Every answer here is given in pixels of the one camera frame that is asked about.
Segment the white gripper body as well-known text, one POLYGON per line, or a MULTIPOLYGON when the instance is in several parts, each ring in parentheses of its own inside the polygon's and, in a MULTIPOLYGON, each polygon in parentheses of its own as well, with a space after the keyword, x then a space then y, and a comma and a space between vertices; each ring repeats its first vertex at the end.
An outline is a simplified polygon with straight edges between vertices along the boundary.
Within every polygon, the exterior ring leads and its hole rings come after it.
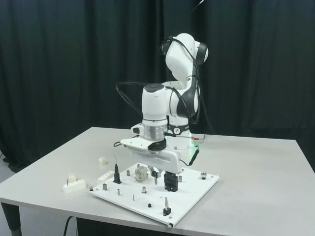
POLYGON ((181 152, 171 148, 160 151, 131 149, 131 157, 149 167, 168 172, 181 172, 181 152))

